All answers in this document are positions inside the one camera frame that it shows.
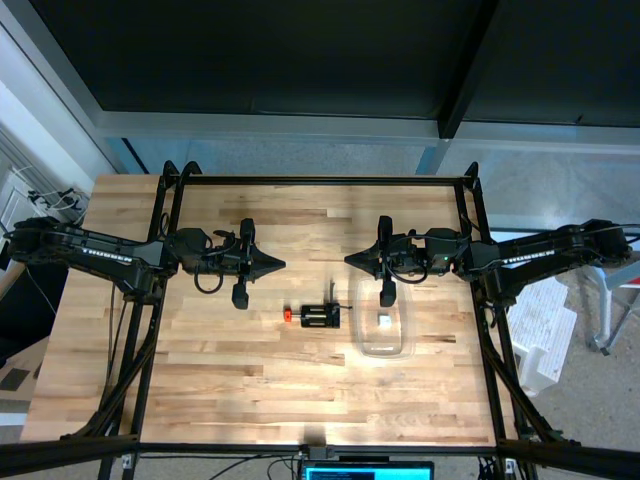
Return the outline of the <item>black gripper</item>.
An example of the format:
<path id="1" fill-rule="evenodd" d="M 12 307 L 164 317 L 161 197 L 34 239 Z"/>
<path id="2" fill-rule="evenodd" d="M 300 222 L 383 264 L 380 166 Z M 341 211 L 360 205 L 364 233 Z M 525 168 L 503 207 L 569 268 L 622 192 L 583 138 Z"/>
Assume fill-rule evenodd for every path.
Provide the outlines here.
<path id="1" fill-rule="evenodd" d="M 390 308 L 397 298 L 395 280 L 410 285 L 418 284 L 426 279 L 427 266 L 418 247 L 413 243 L 415 234 L 395 235 L 389 216 L 379 218 L 377 235 L 377 243 L 345 256 L 344 261 L 382 281 L 380 306 Z"/>
<path id="2" fill-rule="evenodd" d="M 232 288 L 232 303 L 236 309 L 247 310 L 247 284 L 286 267 L 285 261 L 265 254 L 255 245 L 255 235 L 254 220 L 245 218 L 241 221 L 238 237 L 229 233 L 222 246 L 216 247 L 210 255 L 204 257 L 201 274 L 216 275 L 218 284 L 209 290 L 201 288 L 203 294 L 217 293 L 223 286 L 224 278 L 234 276 L 237 281 Z"/>

